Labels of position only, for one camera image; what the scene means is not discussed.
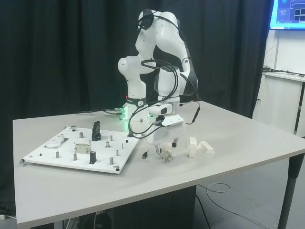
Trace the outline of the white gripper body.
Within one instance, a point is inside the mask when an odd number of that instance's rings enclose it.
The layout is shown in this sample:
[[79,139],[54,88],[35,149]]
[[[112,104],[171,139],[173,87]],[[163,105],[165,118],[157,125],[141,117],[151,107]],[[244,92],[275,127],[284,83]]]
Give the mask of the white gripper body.
[[146,141],[151,145],[174,142],[175,139],[185,134],[185,123],[170,126],[153,126],[153,133],[146,137]]

